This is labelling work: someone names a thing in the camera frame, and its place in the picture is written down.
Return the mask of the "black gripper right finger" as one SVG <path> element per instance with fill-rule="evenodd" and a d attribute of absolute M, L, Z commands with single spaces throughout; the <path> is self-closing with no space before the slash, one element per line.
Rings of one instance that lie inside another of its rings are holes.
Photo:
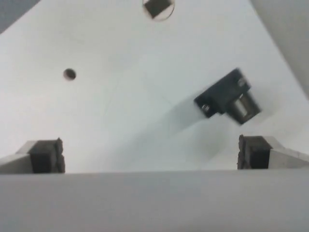
<path fill-rule="evenodd" d="M 239 136 L 237 169 L 300 169 L 309 156 L 284 147 L 273 136 Z"/>

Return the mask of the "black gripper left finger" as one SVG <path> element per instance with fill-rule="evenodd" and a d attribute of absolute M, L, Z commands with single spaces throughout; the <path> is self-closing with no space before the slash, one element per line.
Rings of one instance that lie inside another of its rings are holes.
<path fill-rule="evenodd" d="M 27 141 L 12 155 L 0 159 L 1 174 L 53 174 L 65 173 L 63 141 Z"/>

